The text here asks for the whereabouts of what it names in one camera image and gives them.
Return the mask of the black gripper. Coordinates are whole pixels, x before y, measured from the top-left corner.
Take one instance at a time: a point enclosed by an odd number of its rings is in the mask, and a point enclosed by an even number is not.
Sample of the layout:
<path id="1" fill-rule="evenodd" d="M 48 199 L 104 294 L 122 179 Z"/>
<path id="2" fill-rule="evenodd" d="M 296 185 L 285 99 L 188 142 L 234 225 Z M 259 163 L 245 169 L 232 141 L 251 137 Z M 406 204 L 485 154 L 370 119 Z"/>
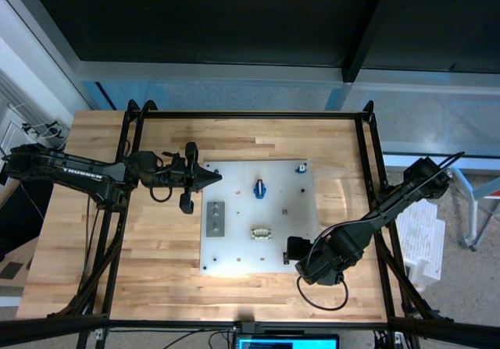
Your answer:
<path id="1" fill-rule="evenodd" d="M 295 268 L 308 285 L 333 286 L 344 282 L 344 274 L 334 264 L 334 253 L 301 237 L 287 239 L 287 259 L 296 261 Z"/>
<path id="2" fill-rule="evenodd" d="M 179 207 L 184 214 L 192 214 L 194 202 L 191 200 L 191 192 L 195 186 L 195 167 L 198 166 L 198 148 L 195 142 L 188 142 L 185 146 L 184 157 L 176 153 L 172 157 L 172 162 L 167 171 L 169 189 L 182 188 L 184 192 L 180 195 Z M 202 179 L 198 183 L 201 191 L 207 186 L 222 180 L 218 172 L 198 166 L 198 177 Z"/>

